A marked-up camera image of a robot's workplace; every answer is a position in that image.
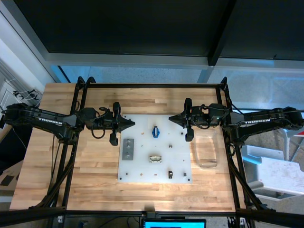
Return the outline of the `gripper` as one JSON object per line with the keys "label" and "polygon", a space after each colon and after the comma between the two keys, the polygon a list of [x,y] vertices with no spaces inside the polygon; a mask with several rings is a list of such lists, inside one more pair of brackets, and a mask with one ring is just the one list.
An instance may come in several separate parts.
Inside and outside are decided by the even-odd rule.
{"label": "gripper", "polygon": [[206,123],[204,119],[203,108],[200,106],[192,106],[192,100],[190,98],[185,99],[184,103],[184,113],[173,115],[169,117],[169,121],[184,127],[186,121],[187,133],[185,139],[187,142],[191,142],[194,138],[194,130],[192,126],[196,126],[199,129],[205,130],[206,127],[203,126],[203,123]]}
{"label": "gripper", "polygon": [[[113,104],[113,110],[108,109],[107,113],[104,115],[102,120],[102,129],[103,130],[112,130],[110,134],[109,142],[111,145],[118,145],[118,138],[116,134],[118,133],[119,128],[119,118],[121,117],[121,106],[119,102]],[[128,116],[122,116],[122,131],[135,126],[135,122],[130,119]]]}

